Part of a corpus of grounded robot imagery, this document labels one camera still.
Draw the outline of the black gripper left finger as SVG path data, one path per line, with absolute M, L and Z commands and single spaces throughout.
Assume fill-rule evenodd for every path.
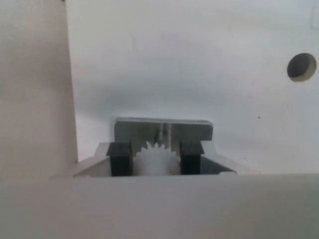
M 132 175 L 132 144 L 101 142 L 93 156 L 75 165 L 73 177 L 118 177 Z

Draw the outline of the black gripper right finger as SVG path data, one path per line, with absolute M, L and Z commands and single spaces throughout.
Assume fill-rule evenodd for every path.
M 179 143 L 182 175 L 219 175 L 236 173 L 235 166 L 218 158 L 211 141 L 181 141 Z

